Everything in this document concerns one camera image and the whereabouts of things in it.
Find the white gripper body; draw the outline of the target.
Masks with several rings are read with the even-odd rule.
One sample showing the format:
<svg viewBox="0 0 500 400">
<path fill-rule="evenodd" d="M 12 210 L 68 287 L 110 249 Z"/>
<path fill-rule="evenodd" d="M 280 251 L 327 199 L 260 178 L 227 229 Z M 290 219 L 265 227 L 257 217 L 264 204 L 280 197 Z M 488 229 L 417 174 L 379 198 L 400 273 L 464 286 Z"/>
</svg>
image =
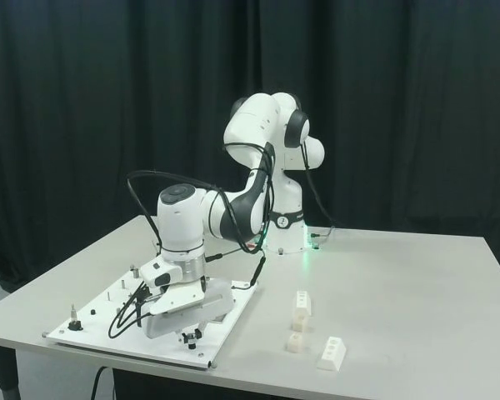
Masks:
<svg viewBox="0 0 500 400">
<path fill-rule="evenodd" d="M 231 283 L 224 279 L 172 285 L 150 304 L 142 321 L 143 333 L 151 339 L 178 329 L 207 325 L 229 314 L 234 307 Z"/>
</svg>

